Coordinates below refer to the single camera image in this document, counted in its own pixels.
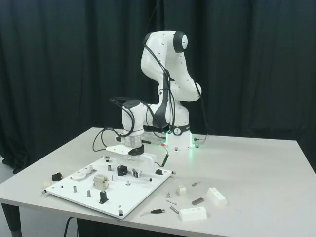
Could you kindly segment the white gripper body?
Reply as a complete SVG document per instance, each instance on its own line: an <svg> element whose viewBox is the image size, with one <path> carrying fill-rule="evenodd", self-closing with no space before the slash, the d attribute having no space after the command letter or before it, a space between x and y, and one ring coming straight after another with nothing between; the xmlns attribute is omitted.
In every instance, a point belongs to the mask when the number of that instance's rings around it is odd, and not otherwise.
<svg viewBox="0 0 316 237"><path fill-rule="evenodd" d="M156 156L149 153L138 155L114 154L114 159L119 165L127 166L128 169L135 169L137 172L154 172Z"/></svg>

